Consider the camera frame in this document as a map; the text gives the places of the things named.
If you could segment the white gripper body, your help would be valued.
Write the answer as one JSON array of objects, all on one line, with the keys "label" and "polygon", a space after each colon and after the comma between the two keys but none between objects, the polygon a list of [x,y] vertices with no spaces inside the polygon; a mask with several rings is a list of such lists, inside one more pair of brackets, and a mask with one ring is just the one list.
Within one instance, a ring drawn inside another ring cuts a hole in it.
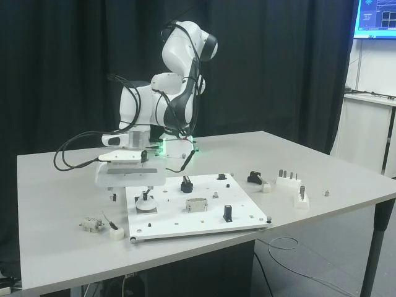
[{"label": "white gripper body", "polygon": [[166,160],[146,162],[100,162],[95,172],[98,187],[162,186],[166,181]]}]

